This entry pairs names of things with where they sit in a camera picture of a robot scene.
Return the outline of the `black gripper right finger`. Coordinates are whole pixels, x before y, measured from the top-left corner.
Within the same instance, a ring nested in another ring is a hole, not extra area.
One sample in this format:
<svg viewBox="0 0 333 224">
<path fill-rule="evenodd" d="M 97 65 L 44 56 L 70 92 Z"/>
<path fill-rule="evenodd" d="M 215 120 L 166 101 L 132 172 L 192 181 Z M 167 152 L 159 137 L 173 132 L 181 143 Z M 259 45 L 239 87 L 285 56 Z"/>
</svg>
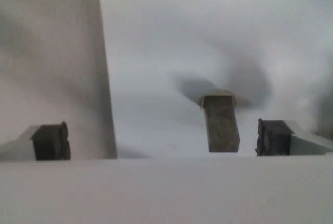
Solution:
<svg viewBox="0 0 333 224">
<path fill-rule="evenodd" d="M 312 134 L 291 120 L 258 120 L 257 156 L 332 154 L 332 140 Z"/>
</svg>

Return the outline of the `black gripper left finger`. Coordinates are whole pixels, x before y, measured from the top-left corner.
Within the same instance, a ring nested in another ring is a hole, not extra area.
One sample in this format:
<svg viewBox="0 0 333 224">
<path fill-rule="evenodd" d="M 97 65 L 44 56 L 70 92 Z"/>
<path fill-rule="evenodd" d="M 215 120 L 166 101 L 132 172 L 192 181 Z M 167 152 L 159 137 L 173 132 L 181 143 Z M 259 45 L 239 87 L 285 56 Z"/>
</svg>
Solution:
<svg viewBox="0 0 333 224">
<path fill-rule="evenodd" d="M 1 161 L 70 160 L 69 131 L 59 124 L 29 126 L 18 138 L 1 144 Z"/>
</svg>

